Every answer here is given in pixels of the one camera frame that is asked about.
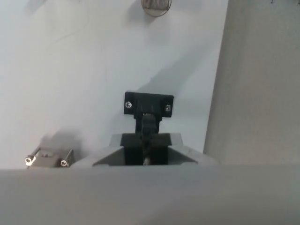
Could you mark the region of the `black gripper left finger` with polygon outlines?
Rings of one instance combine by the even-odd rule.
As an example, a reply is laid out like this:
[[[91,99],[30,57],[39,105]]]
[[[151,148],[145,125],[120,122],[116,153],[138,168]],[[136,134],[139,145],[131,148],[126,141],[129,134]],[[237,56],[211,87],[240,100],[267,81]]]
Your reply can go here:
[[[124,147],[122,134],[113,134],[108,146],[92,156],[92,166],[142,165],[143,152],[139,147]]]

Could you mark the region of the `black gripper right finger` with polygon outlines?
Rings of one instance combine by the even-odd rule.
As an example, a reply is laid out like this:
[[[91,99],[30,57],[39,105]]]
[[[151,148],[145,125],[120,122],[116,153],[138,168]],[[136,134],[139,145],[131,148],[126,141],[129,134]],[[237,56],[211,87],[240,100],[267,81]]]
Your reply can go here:
[[[150,165],[197,164],[187,146],[183,144],[179,133],[161,133],[154,135],[150,142]]]

